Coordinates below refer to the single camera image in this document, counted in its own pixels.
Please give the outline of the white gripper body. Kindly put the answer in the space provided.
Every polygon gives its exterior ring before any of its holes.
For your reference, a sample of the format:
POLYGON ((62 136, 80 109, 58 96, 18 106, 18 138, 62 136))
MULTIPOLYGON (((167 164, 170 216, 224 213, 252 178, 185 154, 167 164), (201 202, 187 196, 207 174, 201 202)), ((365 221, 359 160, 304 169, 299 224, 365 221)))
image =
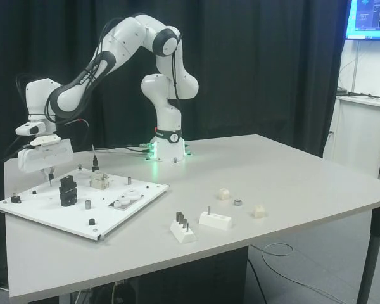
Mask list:
POLYGON ((31 173, 72 161, 73 149, 70 140, 63 139, 49 146, 23 149, 17 159, 19 170, 31 173))

